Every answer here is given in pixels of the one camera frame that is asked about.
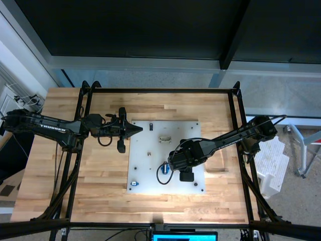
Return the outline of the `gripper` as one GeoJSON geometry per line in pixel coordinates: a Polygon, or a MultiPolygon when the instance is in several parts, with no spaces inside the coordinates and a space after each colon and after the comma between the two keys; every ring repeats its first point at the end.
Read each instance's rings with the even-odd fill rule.
{"type": "Polygon", "coordinates": [[[181,182],[194,182],[194,173],[193,172],[180,172],[179,177],[181,182]]]}
{"type": "Polygon", "coordinates": [[[106,117],[110,118],[110,122],[108,122],[104,127],[105,136],[108,137],[119,137],[117,141],[117,150],[120,153],[125,153],[125,131],[126,131],[126,138],[130,138],[135,134],[138,134],[143,131],[142,127],[133,125],[131,123],[126,123],[126,110],[124,107],[121,107],[118,110],[118,116],[115,114],[106,114],[106,117]]]}

